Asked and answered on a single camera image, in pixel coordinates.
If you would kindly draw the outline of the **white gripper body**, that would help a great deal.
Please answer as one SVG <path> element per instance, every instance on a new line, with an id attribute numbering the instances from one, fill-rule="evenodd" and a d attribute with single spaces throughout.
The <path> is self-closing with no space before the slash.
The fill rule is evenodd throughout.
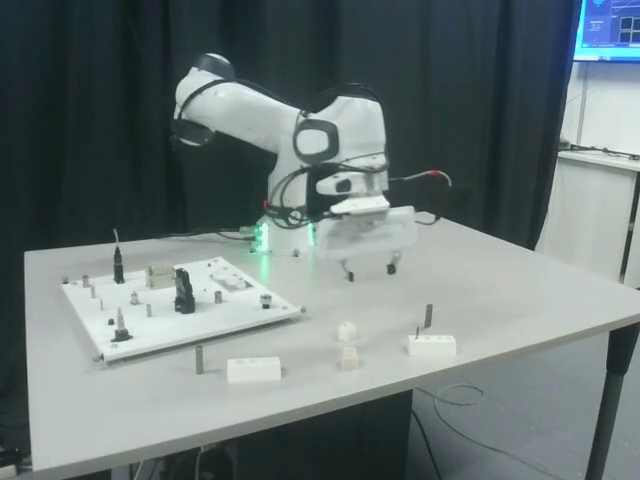
<path id="1" fill-rule="evenodd" d="M 377 253 L 396 253 L 416 243 L 415 210 L 391 208 L 384 217 L 322 220 L 316 228 L 316 254 L 343 261 Z"/>

